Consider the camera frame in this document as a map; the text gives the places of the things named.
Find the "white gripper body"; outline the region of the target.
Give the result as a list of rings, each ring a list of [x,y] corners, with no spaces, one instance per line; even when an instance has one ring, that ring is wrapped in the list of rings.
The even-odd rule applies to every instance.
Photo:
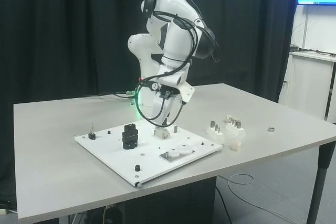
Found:
[[[170,116],[173,109],[173,105],[179,104],[179,110],[174,118]],[[169,98],[164,98],[163,95],[157,93],[153,99],[152,107],[152,123],[157,127],[168,127],[172,125],[177,118],[180,116],[180,113],[183,108],[183,101],[180,94],[171,95]]]

